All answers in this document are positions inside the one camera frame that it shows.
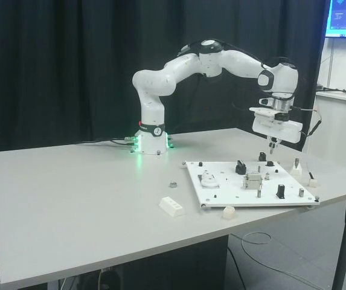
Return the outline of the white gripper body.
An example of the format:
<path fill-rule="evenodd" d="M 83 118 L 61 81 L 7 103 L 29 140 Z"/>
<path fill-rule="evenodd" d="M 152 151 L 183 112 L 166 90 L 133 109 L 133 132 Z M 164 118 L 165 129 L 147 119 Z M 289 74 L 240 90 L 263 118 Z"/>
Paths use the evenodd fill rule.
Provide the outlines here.
<path fill-rule="evenodd" d="M 301 138 L 302 124 L 295 121 L 277 121 L 255 117 L 252 130 L 269 138 L 298 143 Z"/>

